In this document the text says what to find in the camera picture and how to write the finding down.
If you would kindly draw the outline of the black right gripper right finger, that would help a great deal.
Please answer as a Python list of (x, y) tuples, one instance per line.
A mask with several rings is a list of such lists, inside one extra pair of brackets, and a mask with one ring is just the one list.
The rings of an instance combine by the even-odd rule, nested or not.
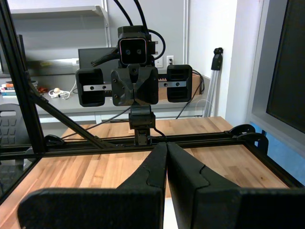
[(181, 229), (302, 229), (302, 188), (244, 188), (168, 143), (168, 181)]

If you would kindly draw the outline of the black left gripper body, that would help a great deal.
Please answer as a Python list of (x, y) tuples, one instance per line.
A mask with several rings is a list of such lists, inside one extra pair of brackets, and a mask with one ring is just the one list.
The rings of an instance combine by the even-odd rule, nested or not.
[[(126, 67), (129, 69), (133, 88), (138, 80), (140, 67), (142, 66), (139, 64), (130, 64)], [(167, 100), (170, 103), (188, 102), (192, 97), (192, 76), (191, 66), (170, 65), (166, 74), (158, 73), (158, 87), (166, 89)], [(112, 81), (104, 83), (102, 70), (99, 68), (79, 69), (76, 72), (76, 83), (79, 102), (83, 107), (102, 106), (105, 104), (107, 91), (112, 95)], [(140, 104), (134, 100), (132, 105)]]

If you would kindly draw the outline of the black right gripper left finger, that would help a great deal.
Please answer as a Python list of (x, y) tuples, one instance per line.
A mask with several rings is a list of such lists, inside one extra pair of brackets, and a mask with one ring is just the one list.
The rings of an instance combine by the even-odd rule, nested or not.
[(19, 204), (22, 229), (161, 229), (167, 145), (159, 143), (115, 189), (44, 188)]

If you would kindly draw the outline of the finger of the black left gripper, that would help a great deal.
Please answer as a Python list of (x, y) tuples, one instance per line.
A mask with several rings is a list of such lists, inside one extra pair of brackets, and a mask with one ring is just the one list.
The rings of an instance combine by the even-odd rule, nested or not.
[(138, 80), (134, 86), (134, 100), (140, 105), (157, 104), (158, 70), (155, 67), (140, 67)]
[(115, 106), (131, 106), (134, 103), (133, 84), (128, 68), (118, 68), (111, 72), (112, 101)]

